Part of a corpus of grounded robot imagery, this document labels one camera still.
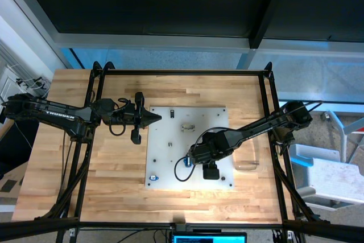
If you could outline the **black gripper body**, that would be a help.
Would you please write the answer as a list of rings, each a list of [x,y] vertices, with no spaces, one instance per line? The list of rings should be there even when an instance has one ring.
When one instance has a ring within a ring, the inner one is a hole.
[[[209,164],[228,156],[228,143],[209,141],[192,145],[189,149],[189,158],[193,165]]]
[[[122,121],[125,126],[133,126],[131,131],[131,141],[133,144],[141,144],[142,137],[139,134],[142,120],[142,109],[144,107],[144,95],[136,92],[134,103],[131,101],[123,107]]]

